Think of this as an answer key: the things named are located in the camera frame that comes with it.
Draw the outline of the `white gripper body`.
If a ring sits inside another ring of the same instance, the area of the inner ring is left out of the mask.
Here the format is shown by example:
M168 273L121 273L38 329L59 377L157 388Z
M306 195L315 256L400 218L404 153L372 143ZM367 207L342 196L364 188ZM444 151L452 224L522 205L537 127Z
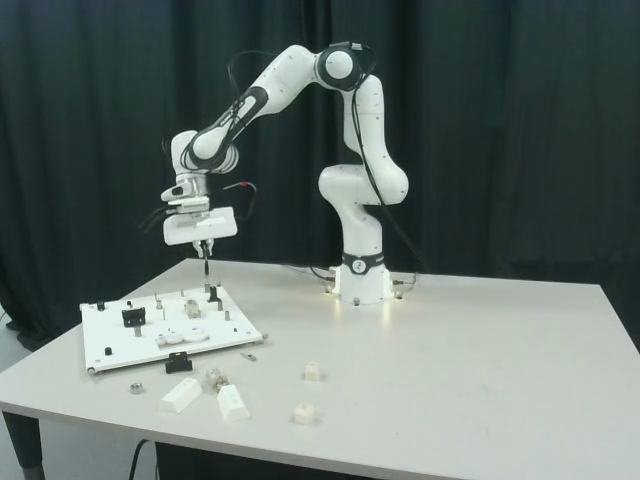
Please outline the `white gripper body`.
M167 245L179 245L232 237L237 224L232 207L215 208L198 214L175 214L163 222Z

